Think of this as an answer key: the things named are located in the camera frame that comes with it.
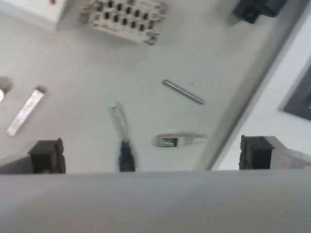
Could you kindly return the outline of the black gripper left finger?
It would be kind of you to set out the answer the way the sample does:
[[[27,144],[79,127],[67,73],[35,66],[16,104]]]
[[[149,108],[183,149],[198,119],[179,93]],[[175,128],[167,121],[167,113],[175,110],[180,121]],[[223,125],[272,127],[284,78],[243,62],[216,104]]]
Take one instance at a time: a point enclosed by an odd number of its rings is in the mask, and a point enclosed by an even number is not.
[[[26,154],[0,160],[1,174],[65,174],[66,160],[61,138],[39,140]]]

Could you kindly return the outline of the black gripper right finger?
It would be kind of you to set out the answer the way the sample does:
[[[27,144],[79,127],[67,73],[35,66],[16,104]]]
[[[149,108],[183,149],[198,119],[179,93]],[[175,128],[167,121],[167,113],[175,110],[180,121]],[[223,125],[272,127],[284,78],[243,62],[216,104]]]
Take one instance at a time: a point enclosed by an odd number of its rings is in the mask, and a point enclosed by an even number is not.
[[[304,169],[311,156],[285,147],[275,136],[241,136],[239,169]]]

